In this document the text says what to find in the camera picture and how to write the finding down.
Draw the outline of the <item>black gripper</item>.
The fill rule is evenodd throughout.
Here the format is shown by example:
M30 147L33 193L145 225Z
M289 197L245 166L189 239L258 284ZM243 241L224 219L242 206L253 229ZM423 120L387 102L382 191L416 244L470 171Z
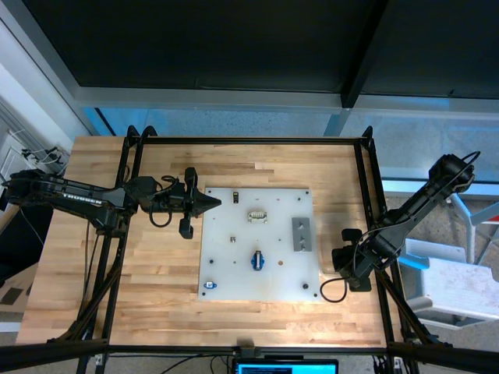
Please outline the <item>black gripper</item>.
M342 230L342 240L347 242L347 245L331 250L334 271L346 281L351 292L369 292L372 290L369 277L361 278L355 275L354 271L354 260L357 259L354 252L361 235L361 230L357 228L346 228Z
M193 238L192 216L199 217L208 210L221 205L221 201L197 189L198 175L195 168L185 170L184 182L178 179L168 191L168 213L181 213L179 234L184 239Z

